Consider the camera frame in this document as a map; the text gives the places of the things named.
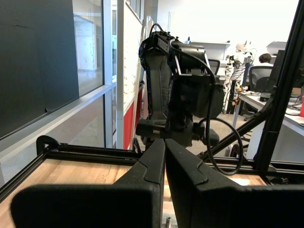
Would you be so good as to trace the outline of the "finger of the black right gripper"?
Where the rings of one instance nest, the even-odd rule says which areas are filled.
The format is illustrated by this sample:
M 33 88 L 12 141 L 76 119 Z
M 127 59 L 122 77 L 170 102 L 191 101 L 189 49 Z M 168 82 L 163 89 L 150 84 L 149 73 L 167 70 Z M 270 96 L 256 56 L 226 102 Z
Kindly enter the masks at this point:
M 168 118 L 166 120 L 166 132 L 167 132 L 167 139 L 173 139 L 177 143 L 179 142 L 179 121 L 176 118 Z
M 184 147 L 192 146 L 192 130 L 193 130 L 193 121 L 190 118 L 186 119 L 186 126 L 180 134 L 180 145 Z

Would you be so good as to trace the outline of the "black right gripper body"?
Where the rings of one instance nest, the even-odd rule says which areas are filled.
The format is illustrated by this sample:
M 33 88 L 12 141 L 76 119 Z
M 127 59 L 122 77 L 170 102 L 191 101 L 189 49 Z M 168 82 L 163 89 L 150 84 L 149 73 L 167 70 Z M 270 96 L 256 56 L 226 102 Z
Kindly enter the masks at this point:
M 192 113 L 179 114 L 174 116 L 173 114 L 169 114 L 168 116 L 163 117 L 150 117 L 148 119 L 139 120 L 136 126 L 136 134 L 141 136 L 142 141 L 145 145 L 151 145 L 153 141 L 158 138 L 167 139 L 166 132 L 166 120 L 168 118 L 176 118 L 179 121 L 179 138 L 180 135 L 185 128 L 186 119 L 190 118 L 193 121 Z M 193 122 L 193 130 L 192 130 L 192 141 L 201 141 L 203 144 L 207 144 L 206 133 L 205 133 L 205 125 L 202 122 L 195 123 Z

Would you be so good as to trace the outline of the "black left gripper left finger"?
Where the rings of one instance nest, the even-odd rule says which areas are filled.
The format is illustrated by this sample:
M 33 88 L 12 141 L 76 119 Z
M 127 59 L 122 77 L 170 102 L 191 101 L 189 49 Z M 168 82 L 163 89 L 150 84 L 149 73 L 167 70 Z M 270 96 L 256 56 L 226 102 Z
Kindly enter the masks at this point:
M 34 185 L 10 205 L 18 228 L 159 228 L 165 143 L 156 140 L 111 185 Z

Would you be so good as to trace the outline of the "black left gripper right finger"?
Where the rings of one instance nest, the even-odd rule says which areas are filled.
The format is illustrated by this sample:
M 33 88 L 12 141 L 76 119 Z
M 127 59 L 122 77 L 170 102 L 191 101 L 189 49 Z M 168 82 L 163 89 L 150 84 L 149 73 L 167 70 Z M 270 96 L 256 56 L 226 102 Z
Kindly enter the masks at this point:
M 166 172 L 180 228 L 301 228 L 301 185 L 242 186 L 172 139 Z

